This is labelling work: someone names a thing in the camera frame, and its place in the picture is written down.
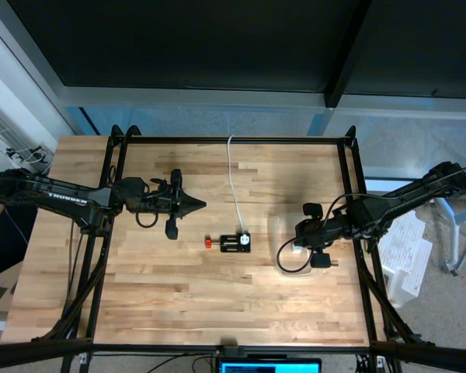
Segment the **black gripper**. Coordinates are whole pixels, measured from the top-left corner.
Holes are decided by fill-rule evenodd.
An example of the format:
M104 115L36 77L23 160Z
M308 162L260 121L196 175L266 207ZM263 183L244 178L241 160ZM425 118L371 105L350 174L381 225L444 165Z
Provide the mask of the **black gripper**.
M302 209L306 219L295 227L295 244L309 251L308 263L311 268L330 268L331 258L324 250L339 238L339 229L323 226L323 210L320 204L306 203Z
M178 239L178 228L176 219L179 214L179 205L181 207L181 218L186 217L195 211L205 208L206 202L188 195L183 189L183 177L180 169L171 171L170 181L163 180L158 187L158 196L156 197L155 210L156 214L167 214L168 220L165 222L165 235L170 240Z

